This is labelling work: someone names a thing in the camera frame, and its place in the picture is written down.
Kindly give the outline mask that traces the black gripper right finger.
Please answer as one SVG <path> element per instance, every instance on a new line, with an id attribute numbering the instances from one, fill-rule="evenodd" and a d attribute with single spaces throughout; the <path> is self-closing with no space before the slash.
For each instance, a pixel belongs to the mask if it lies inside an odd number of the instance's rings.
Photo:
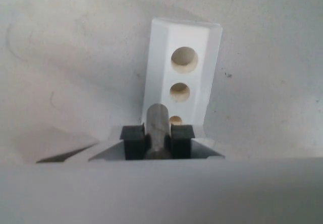
<path id="1" fill-rule="evenodd" d="M 211 148 L 214 141 L 196 137 L 192 125 L 171 124 L 171 153 L 173 159 L 225 159 Z"/>

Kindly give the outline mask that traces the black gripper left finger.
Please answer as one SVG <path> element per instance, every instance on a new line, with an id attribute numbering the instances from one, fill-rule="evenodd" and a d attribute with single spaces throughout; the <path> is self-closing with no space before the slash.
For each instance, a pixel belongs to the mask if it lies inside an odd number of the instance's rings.
<path id="1" fill-rule="evenodd" d="M 108 140 L 92 149 L 94 156 L 89 161 L 142 160 L 146 153 L 144 125 L 112 128 Z"/>

